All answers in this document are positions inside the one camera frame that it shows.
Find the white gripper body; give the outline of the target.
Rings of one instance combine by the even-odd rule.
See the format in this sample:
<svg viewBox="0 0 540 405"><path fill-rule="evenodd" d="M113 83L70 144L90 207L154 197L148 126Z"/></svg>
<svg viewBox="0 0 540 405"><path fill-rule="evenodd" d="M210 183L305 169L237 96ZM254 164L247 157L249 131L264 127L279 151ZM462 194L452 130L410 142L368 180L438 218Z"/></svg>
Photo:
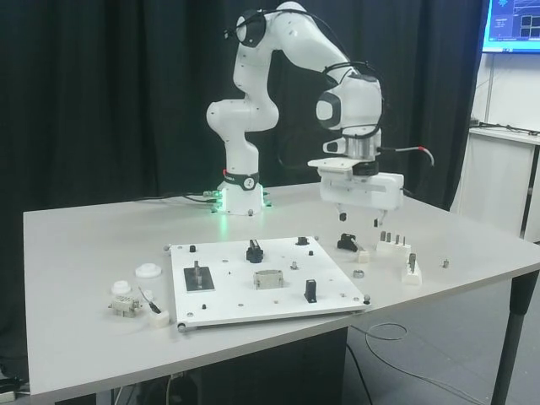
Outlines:
<svg viewBox="0 0 540 405"><path fill-rule="evenodd" d="M327 202L377 210L396 210L403 203L404 176L381 172L354 175L351 170L318 170L320 194Z"/></svg>

